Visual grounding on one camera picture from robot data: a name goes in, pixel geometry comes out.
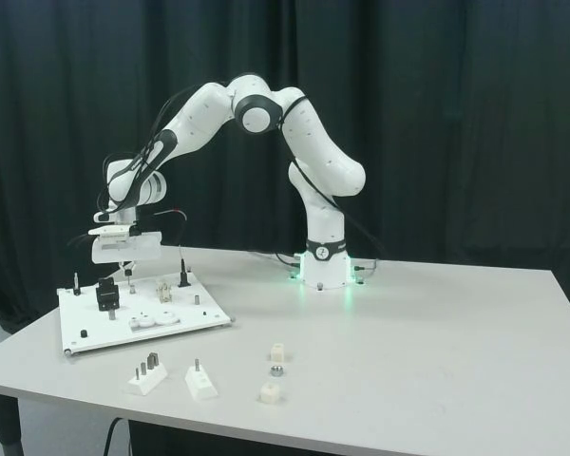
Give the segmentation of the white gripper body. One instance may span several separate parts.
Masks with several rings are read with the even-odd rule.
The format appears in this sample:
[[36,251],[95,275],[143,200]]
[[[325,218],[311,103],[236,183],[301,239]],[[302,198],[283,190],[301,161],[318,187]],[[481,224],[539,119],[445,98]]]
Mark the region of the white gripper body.
[[95,264],[145,261],[161,256],[162,234],[146,232],[132,237],[97,236],[91,247]]

